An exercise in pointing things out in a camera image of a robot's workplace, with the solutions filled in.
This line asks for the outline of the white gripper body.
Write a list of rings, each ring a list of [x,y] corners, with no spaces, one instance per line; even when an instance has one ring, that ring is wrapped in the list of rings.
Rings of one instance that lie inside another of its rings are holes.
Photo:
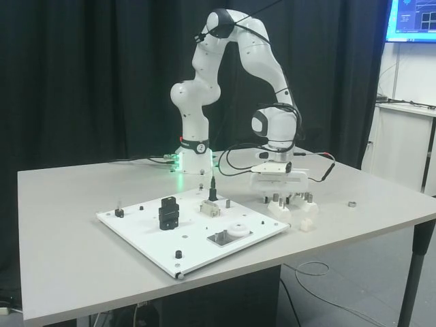
[[[255,191],[307,191],[309,179],[304,171],[285,174],[253,174],[250,187]]]

